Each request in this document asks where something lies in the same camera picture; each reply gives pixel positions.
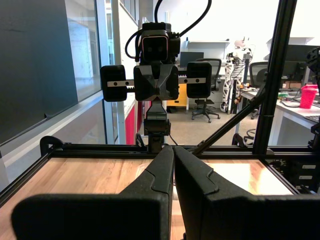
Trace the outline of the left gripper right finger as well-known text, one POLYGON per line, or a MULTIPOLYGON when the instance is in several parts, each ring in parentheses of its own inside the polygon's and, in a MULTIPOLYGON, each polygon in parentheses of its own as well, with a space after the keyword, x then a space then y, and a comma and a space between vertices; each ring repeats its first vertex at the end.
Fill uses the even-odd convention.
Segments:
POLYGON ((254 195, 186 149, 174 152, 185 240, 319 239, 318 195, 254 195))

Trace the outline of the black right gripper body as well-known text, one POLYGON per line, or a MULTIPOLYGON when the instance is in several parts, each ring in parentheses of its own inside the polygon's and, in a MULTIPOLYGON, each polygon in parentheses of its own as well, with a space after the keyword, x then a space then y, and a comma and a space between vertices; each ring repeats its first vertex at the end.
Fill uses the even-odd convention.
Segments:
MULTIPOLYGON (((159 99, 157 97, 157 82, 160 76, 161 65, 148 65, 152 68, 152 75, 156 82, 156 98, 153 100, 171 101, 177 99, 159 99)), ((123 65, 106 65, 100 69, 103 98, 107 102, 122 102, 127 99, 128 93, 134 93, 134 79, 126 79, 123 65)), ((178 69, 178 96, 179 85, 186 84, 187 97, 192 99, 207 98, 211 94, 212 66, 207 61, 194 61, 187 65, 186 71, 178 69)))

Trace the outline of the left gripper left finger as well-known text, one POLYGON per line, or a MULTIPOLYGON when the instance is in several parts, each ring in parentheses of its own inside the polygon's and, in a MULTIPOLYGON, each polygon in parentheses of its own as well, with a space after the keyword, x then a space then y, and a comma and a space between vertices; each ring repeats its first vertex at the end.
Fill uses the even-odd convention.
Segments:
POLYGON ((38 194, 11 214, 19 240, 168 240, 174 151, 165 146, 118 194, 38 194))

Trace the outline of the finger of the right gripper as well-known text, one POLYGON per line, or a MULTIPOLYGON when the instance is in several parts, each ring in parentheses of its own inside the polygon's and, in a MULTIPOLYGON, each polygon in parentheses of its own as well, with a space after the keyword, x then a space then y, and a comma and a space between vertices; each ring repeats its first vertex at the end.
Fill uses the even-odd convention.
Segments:
POLYGON ((135 99, 153 101, 157 96, 156 80, 150 65, 137 65, 133 69, 135 99))
POLYGON ((157 81, 159 99, 177 99, 179 96, 179 70, 176 65, 161 65, 157 81))

